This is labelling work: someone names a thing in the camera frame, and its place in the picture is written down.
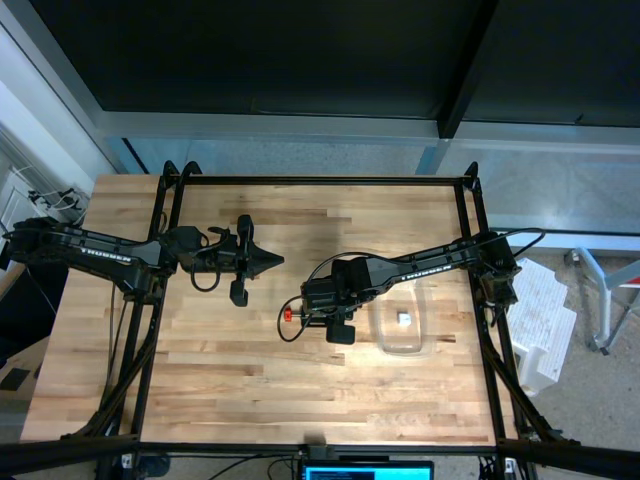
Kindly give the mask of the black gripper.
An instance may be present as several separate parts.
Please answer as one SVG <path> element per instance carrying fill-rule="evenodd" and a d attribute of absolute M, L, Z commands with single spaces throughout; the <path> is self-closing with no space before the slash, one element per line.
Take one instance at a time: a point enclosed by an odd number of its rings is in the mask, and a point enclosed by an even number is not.
<path fill-rule="evenodd" d="M 245 280 L 249 276 L 249 261 L 251 256 L 257 260 L 251 263 L 251 276 L 256 277 L 263 272 L 278 267 L 284 263 L 282 256 L 266 251 L 251 242 L 251 255 L 249 244 L 253 239 L 254 226 L 249 215 L 241 215 L 237 221 L 237 234 L 231 235 L 223 242 L 219 250 L 219 262 L 221 270 L 233 273 L 235 279 L 230 284 L 229 297 L 235 306 L 248 304 L 248 292 L 245 289 Z"/>
<path fill-rule="evenodd" d="M 328 343 L 353 345 L 353 320 L 356 305 L 349 296 L 341 296 L 329 278 L 313 279 L 301 286 L 301 324 L 304 327 L 324 328 Z"/>

